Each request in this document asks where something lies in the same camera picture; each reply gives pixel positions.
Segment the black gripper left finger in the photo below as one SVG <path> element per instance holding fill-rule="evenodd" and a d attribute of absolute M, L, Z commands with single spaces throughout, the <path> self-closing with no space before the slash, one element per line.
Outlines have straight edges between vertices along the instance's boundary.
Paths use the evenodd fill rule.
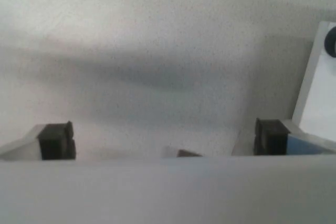
<path fill-rule="evenodd" d="M 75 160 L 72 122 L 37 124 L 25 136 L 1 146 L 2 161 Z"/>

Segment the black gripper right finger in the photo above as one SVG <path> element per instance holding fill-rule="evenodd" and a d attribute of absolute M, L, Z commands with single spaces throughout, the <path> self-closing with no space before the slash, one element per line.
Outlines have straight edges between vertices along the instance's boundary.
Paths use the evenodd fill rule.
<path fill-rule="evenodd" d="M 291 120 L 256 119 L 254 155 L 335 154 L 335 142 L 308 134 Z"/>

